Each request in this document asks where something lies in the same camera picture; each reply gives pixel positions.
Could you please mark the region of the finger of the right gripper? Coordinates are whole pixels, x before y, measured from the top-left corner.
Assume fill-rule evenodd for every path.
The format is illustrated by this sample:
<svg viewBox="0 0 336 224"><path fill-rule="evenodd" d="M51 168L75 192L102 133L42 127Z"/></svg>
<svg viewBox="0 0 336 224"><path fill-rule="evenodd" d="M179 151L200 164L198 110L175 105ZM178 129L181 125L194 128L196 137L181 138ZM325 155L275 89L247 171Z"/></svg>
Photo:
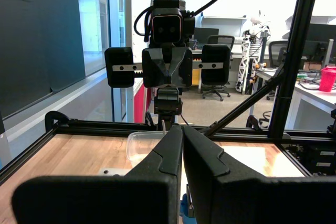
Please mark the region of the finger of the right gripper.
<svg viewBox="0 0 336 224"><path fill-rule="evenodd" d="M147 48L142 51L143 82L146 88L166 87L168 76L161 48Z"/></svg>
<svg viewBox="0 0 336 224"><path fill-rule="evenodd" d="M190 48L173 48L168 68L169 85L188 88L192 85L193 55Z"/></svg>

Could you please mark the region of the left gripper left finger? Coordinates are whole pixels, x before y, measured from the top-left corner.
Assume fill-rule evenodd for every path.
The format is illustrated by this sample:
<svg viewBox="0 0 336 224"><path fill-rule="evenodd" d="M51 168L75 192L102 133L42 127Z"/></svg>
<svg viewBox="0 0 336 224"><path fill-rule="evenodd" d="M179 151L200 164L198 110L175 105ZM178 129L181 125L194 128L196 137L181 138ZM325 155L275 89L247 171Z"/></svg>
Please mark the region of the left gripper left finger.
<svg viewBox="0 0 336 224"><path fill-rule="evenodd" d="M12 195L18 223L178 223L183 131L173 126L124 176L41 176Z"/></svg>

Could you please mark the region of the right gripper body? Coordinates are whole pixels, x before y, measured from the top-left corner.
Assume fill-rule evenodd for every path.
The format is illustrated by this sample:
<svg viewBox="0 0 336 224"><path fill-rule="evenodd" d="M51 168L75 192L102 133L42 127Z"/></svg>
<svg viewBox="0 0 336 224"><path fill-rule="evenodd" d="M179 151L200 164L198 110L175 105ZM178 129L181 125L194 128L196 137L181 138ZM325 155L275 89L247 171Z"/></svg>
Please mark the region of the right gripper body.
<svg viewBox="0 0 336 224"><path fill-rule="evenodd" d="M172 59L173 48L189 47L167 47L161 48L163 59L166 63L167 76L168 68ZM109 48L104 53L106 61L106 70L108 85L112 88L129 88L134 85L136 78L142 78L142 62L134 63L133 52L130 47ZM198 56L199 61L195 62L193 58L193 70L201 70L202 84L208 86L225 85L228 82L230 70L230 48L226 45L205 45L201 54Z"/></svg>

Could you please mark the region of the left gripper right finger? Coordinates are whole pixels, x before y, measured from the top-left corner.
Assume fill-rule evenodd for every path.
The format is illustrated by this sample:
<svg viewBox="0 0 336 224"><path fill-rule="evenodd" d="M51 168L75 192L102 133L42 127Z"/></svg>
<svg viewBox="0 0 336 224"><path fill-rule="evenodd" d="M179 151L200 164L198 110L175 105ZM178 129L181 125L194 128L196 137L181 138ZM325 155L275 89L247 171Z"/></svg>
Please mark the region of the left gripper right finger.
<svg viewBox="0 0 336 224"><path fill-rule="evenodd" d="M198 223L335 223L334 177L266 177L190 126L183 158Z"/></svg>

